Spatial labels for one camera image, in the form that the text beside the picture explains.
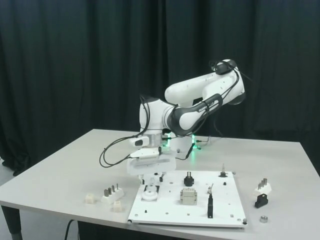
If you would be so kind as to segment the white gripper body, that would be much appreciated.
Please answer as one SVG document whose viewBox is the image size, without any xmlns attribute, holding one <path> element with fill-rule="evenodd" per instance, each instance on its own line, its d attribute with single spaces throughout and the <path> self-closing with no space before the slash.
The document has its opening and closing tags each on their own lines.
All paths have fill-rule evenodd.
<svg viewBox="0 0 320 240">
<path fill-rule="evenodd" d="M 126 170 L 129 175 L 138 176 L 173 171 L 176 160 L 169 157 L 133 158 L 127 161 Z"/>
</svg>

